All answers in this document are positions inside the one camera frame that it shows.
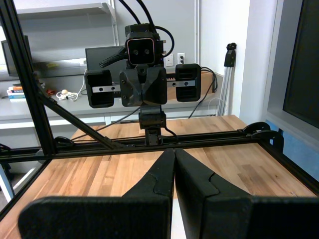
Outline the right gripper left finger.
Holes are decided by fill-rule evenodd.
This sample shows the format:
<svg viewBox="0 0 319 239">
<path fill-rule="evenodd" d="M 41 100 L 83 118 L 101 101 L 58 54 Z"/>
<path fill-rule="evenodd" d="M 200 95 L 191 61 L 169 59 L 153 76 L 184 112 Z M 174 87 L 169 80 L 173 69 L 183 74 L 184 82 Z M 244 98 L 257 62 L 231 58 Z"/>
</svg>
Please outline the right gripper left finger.
<svg viewBox="0 0 319 239">
<path fill-rule="evenodd" d="M 121 197 L 44 197 L 19 214 L 23 239 L 168 239 L 174 150 L 165 150 Z"/>
</svg>

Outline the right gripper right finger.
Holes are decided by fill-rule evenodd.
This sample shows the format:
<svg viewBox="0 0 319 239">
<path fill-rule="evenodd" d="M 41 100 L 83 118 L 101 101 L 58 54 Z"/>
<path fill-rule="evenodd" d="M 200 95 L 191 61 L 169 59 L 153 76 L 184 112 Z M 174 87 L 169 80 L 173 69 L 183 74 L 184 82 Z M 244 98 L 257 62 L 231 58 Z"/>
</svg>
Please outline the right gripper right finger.
<svg viewBox="0 0 319 239">
<path fill-rule="evenodd" d="M 183 149 L 175 150 L 175 186 L 189 239 L 316 239 L 314 197 L 252 196 Z"/>
</svg>

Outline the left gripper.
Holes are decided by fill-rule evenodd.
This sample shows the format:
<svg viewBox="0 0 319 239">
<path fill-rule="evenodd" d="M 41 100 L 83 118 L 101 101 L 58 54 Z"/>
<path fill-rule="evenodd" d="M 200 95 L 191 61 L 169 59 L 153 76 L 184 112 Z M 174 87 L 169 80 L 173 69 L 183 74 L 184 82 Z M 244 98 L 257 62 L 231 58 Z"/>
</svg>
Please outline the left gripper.
<svg viewBox="0 0 319 239">
<path fill-rule="evenodd" d="M 179 64 L 175 73 L 165 67 L 139 66 L 119 73 L 119 82 L 112 82 L 109 70 L 88 71 L 84 75 L 89 105 L 93 108 L 113 106 L 119 93 L 125 107 L 157 107 L 167 103 L 168 88 L 175 89 L 179 102 L 196 102 L 201 94 L 201 67 L 198 64 Z"/>
</svg>

